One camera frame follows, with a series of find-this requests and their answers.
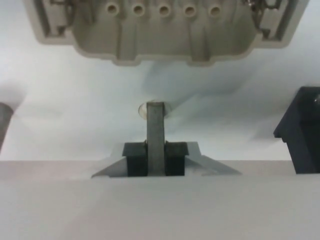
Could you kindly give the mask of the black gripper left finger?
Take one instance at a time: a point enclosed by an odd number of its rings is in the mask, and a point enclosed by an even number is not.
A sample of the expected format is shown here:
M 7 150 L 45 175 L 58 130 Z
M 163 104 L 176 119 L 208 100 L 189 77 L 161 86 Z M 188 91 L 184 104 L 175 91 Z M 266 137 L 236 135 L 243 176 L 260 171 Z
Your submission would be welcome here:
M 91 178 L 130 178 L 148 175 L 147 144 L 125 142 L 118 144 L 112 151 L 112 164 L 97 170 Z

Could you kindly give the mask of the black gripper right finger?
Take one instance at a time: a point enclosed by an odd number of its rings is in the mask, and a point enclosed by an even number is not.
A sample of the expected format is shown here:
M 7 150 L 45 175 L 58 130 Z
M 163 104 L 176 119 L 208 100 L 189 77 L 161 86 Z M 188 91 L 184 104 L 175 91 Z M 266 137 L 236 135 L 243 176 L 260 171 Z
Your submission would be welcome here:
M 235 168 L 203 155 L 198 142 L 165 143 L 165 174 L 167 176 L 240 176 Z

